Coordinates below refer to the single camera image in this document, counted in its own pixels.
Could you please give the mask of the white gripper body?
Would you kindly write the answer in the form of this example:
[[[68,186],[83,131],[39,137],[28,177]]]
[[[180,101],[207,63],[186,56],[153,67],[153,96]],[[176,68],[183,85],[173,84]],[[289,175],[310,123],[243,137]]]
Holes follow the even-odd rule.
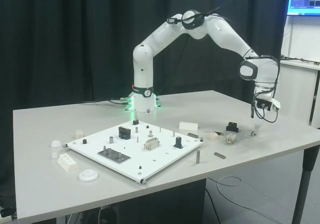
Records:
[[[258,132],[264,122],[265,110],[261,108],[253,109],[253,132]]]

